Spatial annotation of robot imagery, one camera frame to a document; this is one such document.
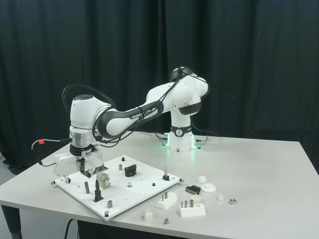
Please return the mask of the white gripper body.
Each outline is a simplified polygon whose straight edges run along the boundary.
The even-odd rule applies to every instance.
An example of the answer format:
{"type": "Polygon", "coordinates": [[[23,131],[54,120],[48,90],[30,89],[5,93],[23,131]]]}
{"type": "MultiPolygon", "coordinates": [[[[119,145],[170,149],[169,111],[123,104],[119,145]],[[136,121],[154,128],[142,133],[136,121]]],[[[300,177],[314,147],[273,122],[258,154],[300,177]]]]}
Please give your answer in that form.
{"type": "Polygon", "coordinates": [[[87,156],[75,156],[71,153],[56,155],[54,157],[54,173],[57,176],[68,176],[77,172],[93,171],[104,164],[102,153],[95,151],[87,156]]]}

